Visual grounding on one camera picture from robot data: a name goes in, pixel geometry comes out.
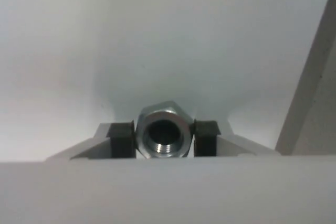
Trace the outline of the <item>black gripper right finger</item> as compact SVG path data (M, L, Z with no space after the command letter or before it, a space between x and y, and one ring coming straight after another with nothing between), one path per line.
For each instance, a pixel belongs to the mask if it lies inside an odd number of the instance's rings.
M195 120L194 157L279 156L280 153L236 134L222 136L217 121Z

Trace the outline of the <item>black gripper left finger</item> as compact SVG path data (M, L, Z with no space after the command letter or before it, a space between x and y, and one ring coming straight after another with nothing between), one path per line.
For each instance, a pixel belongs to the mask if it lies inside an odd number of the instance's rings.
M134 122L101 123L93 137L47 159L135 159Z

